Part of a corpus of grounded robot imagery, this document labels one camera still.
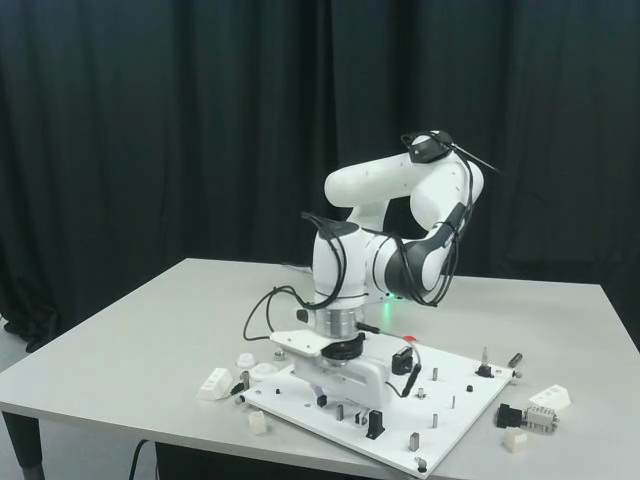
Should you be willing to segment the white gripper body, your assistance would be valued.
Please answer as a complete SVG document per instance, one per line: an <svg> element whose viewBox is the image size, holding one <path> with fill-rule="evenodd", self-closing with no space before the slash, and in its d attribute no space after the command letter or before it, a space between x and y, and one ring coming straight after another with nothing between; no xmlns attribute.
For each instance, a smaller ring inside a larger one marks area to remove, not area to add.
<svg viewBox="0 0 640 480"><path fill-rule="evenodd" d="M386 406L391 391L386 385L390 368L381 360L369 356L332 364L319 357L295 359L295 375L331 396L346 399L361 406Z"/></svg>

